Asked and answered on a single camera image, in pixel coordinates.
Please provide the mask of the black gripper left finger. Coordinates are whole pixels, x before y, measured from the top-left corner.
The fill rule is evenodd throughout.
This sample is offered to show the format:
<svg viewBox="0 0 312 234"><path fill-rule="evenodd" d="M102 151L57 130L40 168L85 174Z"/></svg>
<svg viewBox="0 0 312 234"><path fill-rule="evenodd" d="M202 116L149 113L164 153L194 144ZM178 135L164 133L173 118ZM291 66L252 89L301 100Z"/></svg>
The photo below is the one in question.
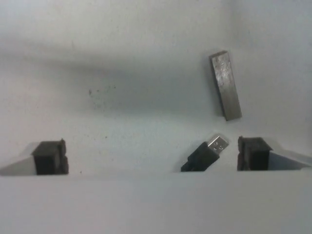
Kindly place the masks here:
<svg viewBox="0 0 312 234"><path fill-rule="evenodd" d="M2 176L68 175L69 163L66 142L32 142L16 157L0 163Z"/></svg>

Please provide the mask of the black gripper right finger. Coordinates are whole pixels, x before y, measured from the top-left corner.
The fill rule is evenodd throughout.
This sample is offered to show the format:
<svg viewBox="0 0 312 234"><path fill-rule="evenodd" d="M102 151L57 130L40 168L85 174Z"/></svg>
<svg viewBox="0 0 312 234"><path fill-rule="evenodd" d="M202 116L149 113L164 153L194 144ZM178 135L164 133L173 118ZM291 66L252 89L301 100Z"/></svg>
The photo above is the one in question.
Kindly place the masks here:
<svg viewBox="0 0 312 234"><path fill-rule="evenodd" d="M238 171L288 171L312 168L312 158L280 147L272 148L261 137L238 138Z"/></svg>

